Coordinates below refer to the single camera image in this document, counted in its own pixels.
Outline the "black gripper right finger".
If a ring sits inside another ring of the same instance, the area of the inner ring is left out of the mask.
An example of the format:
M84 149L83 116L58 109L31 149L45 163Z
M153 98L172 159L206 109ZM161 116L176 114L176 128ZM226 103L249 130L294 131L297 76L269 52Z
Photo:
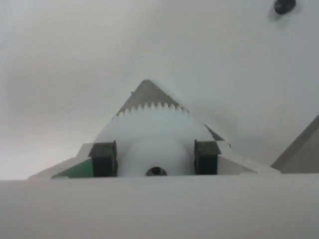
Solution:
M194 141L194 170L196 175L256 174L256 170L244 164L231 152L228 143L218 141Z

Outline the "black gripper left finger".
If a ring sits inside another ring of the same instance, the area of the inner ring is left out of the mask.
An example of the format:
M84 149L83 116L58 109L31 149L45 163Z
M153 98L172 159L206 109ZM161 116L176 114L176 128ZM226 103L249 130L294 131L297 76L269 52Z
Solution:
M81 163L69 167L52 178L117 177L116 141L93 144L88 157Z

